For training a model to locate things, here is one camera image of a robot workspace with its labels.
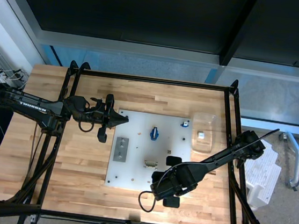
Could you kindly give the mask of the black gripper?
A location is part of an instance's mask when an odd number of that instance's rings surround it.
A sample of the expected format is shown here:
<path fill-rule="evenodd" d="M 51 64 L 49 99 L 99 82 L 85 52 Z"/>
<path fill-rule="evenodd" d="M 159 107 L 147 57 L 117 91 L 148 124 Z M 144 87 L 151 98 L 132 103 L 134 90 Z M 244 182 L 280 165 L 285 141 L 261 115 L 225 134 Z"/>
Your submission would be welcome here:
<path fill-rule="evenodd" d="M 152 174 L 151 191 L 156 201 L 163 201 L 164 207 L 179 208 L 180 198 L 176 197 L 176 188 L 180 185 L 176 177 L 176 166 L 182 162 L 180 157 L 168 156 L 168 171 L 154 171 Z"/>
<path fill-rule="evenodd" d="M 111 111 L 113 118 L 113 120 L 111 120 L 111 128 L 124 123 L 126 124 L 129 122 L 129 119 L 127 116 L 123 116 L 113 109 L 115 100 L 112 94 L 106 96 L 104 103 L 102 99 L 97 98 L 93 98 L 93 101 L 96 102 L 96 105 L 92 109 L 91 123 L 93 125 L 101 124 L 101 127 L 98 129 L 97 139 L 100 143 L 105 143 L 107 139 L 106 128 L 108 128 L 110 124 Z"/>

